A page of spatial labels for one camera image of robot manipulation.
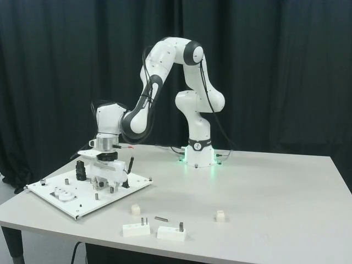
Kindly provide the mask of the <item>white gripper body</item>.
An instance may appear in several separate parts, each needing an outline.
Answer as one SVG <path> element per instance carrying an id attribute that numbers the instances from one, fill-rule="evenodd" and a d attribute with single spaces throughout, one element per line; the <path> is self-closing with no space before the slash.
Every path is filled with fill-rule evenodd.
<path id="1" fill-rule="evenodd" d="M 127 167 L 125 162 L 119 160 L 93 161 L 90 163 L 90 175 L 104 178 L 110 184 L 121 184 L 127 180 Z"/>

